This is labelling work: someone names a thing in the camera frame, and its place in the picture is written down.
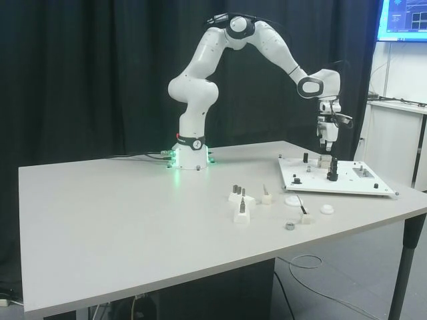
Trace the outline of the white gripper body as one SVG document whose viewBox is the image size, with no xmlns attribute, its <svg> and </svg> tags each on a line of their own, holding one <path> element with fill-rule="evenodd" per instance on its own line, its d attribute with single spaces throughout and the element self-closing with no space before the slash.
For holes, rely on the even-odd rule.
<svg viewBox="0 0 427 320">
<path fill-rule="evenodd" d="M 335 143 L 338 138 L 338 127 L 330 122 L 318 122 L 317 136 L 320 143 Z"/>
</svg>

